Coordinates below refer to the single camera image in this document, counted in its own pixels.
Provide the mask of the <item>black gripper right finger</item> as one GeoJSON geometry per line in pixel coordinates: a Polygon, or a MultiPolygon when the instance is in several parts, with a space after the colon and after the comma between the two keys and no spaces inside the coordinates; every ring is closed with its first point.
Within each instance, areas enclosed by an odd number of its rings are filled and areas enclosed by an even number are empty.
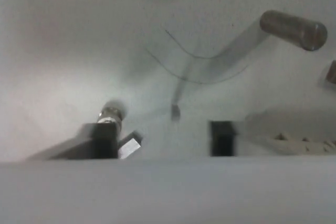
{"type": "Polygon", "coordinates": [[[209,154],[211,157],[266,155],[266,149],[255,137],[245,134],[233,121],[209,121],[209,154]]]}

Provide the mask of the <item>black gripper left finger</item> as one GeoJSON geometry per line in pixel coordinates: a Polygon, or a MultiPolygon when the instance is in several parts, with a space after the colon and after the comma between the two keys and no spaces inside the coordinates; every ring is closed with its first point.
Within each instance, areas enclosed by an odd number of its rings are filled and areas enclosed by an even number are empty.
{"type": "Polygon", "coordinates": [[[73,138],[40,151],[28,161],[118,158],[119,129],[115,123],[87,123],[73,138]]]}

